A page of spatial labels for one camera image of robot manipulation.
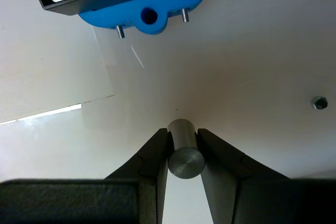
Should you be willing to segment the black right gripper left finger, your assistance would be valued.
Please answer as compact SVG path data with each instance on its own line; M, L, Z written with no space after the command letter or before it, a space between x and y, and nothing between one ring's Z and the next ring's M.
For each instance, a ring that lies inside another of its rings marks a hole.
M169 135L159 129L104 179L1 183L1 223L161 223Z

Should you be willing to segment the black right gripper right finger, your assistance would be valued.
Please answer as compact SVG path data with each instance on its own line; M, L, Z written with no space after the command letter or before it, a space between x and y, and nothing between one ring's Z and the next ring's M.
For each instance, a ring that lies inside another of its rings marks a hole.
M291 179L207 129L197 131L214 223L335 223L334 179Z

